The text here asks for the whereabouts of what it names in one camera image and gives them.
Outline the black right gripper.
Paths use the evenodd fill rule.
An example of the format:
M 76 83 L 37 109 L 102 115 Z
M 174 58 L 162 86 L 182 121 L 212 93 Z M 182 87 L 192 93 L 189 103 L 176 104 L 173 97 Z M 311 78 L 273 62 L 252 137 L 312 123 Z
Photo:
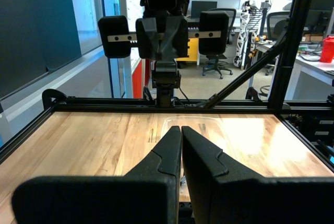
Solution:
M 190 38 L 199 40 L 200 54 L 223 54 L 229 16 L 224 11 L 203 11 L 197 31 L 188 29 L 183 16 L 170 16 L 167 13 L 137 19 L 135 32 L 129 31 L 125 16 L 103 17 L 98 26 L 104 54 L 108 58 L 126 58 L 133 48 L 137 48 L 143 59 L 172 61 L 187 56 Z

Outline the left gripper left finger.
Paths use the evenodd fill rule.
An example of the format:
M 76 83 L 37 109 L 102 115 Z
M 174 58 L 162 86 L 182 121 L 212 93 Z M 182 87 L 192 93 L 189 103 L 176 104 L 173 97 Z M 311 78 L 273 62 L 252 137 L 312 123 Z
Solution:
M 177 223 L 182 135 L 171 127 L 123 176 L 40 176 L 20 184 L 18 223 Z

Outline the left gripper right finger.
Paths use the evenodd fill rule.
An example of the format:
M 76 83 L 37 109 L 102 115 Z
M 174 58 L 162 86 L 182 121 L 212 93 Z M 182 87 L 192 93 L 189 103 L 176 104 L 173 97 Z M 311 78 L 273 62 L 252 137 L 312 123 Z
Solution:
M 333 223 L 332 177 L 267 178 L 182 127 L 196 223 Z

